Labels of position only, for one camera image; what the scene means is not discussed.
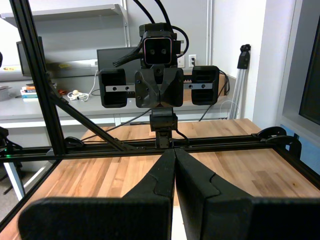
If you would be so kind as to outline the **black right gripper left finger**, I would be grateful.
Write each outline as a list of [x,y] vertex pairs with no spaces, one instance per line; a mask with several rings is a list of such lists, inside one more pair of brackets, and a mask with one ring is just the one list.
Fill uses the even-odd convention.
[[175,151],[166,150],[121,198],[48,197],[18,218],[23,240],[169,240],[172,236]]

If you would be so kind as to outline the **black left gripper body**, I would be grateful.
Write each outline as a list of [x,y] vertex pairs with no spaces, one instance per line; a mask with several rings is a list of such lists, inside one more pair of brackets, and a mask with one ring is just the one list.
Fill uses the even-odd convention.
[[[165,68],[157,67],[145,69],[153,69],[160,94]],[[127,105],[129,92],[133,92],[134,97],[136,98],[135,74],[134,83],[127,84],[126,72],[124,69],[114,68],[101,70],[98,73],[101,104],[105,108],[123,108]],[[190,75],[186,75],[183,71],[183,95],[184,90],[189,89],[191,91],[191,101],[194,105],[214,105],[217,102],[219,95],[219,77],[220,70],[214,65],[195,66]],[[163,107],[159,97],[159,105],[155,108],[175,107]]]

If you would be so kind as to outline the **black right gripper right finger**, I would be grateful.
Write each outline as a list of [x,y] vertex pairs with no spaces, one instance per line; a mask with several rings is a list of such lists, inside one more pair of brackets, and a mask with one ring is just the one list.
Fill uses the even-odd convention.
[[189,240],[315,240],[318,198],[254,197],[182,149],[176,190]]

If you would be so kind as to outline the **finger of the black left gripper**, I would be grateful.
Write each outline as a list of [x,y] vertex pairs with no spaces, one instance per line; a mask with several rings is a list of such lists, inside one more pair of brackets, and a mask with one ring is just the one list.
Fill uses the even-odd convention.
[[160,87],[163,107],[181,107],[184,97],[184,72],[181,68],[165,68]]
[[135,73],[135,101],[138,108],[156,108],[160,104],[160,90],[153,69]]

